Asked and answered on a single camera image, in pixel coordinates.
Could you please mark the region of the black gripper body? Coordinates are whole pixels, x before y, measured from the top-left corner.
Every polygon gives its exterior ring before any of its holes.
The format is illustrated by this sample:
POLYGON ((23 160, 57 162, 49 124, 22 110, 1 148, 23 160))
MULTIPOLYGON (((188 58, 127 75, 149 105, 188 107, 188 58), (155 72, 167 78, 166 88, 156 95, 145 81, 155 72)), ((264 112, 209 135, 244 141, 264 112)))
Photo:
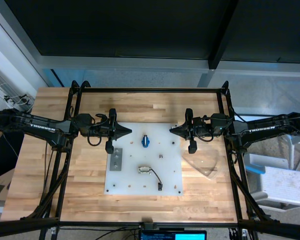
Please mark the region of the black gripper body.
POLYGON ((98 146, 102 142, 102 138, 107 137, 107 142, 105 143, 105 150, 109 154, 114 153, 114 147, 112 141, 115 139, 115 131, 116 131, 116 123, 117 123, 117 113, 116 109, 111 108, 109 110, 109 115, 98 113, 95 115, 100 118, 100 121, 97 123, 93 123, 89 128, 89 136, 90 137, 98 137, 99 142, 96 144, 92 144, 89 142, 91 146, 98 146))
POLYGON ((188 152, 193 154, 197 151, 197 142, 194 140, 197 137, 199 140, 203 142, 210 142, 210 139, 206 139, 206 137, 211 137, 211 131, 207 128, 202 117, 193 117, 193 110, 187 108, 185 112, 185 120, 187 124, 187 138, 189 140, 188 152))

